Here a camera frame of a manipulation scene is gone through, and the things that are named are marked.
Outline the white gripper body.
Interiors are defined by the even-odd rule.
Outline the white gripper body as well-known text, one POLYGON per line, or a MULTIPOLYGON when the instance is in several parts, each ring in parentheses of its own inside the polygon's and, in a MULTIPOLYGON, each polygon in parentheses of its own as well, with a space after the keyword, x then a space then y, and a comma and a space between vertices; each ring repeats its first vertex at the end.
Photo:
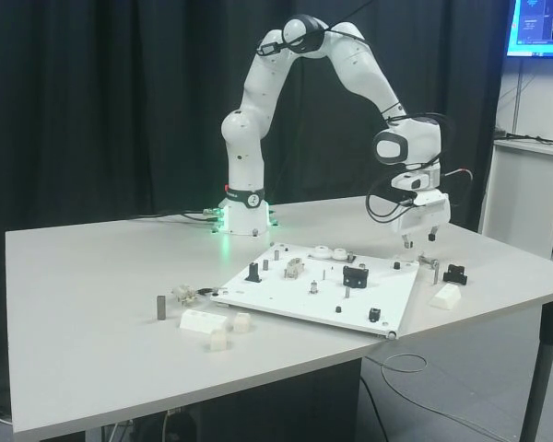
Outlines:
POLYGON ((394 221, 394 233, 412 234, 431 230, 450 222, 451 204, 448 194, 418 194, 403 215, 394 221))

